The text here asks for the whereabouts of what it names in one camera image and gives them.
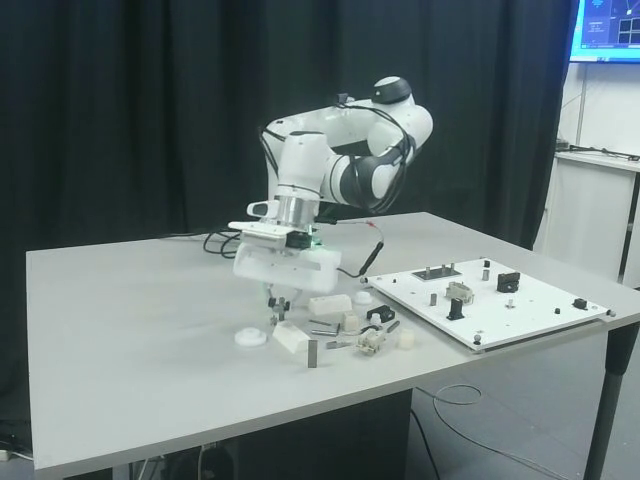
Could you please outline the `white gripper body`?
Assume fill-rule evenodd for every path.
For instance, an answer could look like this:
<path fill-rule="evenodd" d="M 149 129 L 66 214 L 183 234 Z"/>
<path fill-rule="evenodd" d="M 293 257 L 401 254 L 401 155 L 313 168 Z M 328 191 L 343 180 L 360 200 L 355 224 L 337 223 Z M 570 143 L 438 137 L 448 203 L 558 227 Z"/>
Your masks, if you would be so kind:
<path fill-rule="evenodd" d="M 235 255 L 236 276 L 268 285 L 330 293 L 338 282 L 342 254 L 324 248 L 275 250 L 242 243 Z"/>

